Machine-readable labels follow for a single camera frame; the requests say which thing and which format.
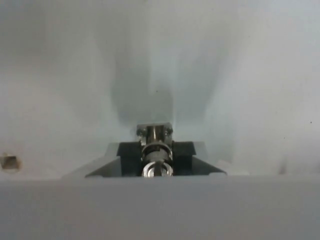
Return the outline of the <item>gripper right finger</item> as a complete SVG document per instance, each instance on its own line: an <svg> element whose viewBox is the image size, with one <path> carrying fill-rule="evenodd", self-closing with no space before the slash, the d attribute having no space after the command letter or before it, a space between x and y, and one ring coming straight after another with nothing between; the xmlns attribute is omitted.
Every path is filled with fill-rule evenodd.
<svg viewBox="0 0 320 240"><path fill-rule="evenodd" d="M226 171L208 163L208 151L203 141L174 141L172 153L174 176L227 175Z"/></svg>

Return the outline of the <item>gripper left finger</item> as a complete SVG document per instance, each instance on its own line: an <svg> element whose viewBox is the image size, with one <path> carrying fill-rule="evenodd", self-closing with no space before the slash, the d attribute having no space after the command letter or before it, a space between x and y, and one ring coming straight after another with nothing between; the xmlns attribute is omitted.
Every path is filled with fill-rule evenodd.
<svg viewBox="0 0 320 240"><path fill-rule="evenodd" d="M95 167L85 177L124 178L142 176L141 145L138 141L110 144L103 160L110 160L110 162Z"/></svg>

